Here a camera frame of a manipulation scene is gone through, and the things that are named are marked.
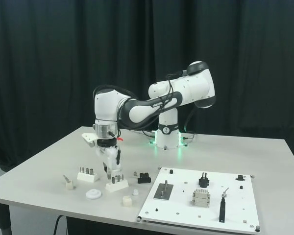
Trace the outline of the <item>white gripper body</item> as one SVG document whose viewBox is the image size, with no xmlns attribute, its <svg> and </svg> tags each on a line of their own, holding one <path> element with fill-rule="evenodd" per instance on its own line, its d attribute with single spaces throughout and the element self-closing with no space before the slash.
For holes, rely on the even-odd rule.
<svg viewBox="0 0 294 235">
<path fill-rule="evenodd" d="M 96 155 L 103 162 L 105 172 L 121 172 L 121 150 L 118 146 L 97 147 Z"/>
</svg>

